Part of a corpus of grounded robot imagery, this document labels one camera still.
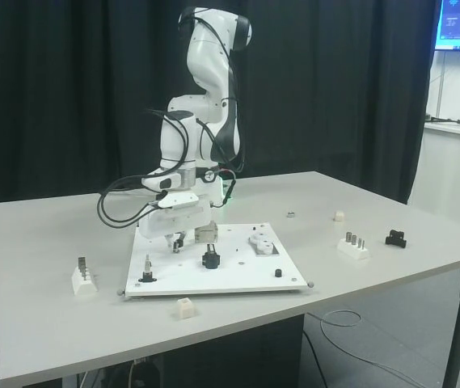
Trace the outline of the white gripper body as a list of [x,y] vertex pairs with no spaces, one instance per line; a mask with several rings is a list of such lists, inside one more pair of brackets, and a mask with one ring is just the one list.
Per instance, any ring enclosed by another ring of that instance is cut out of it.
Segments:
[[145,238],[158,238],[169,234],[193,230],[211,221],[209,206],[194,205],[180,209],[160,209],[144,216],[138,230]]

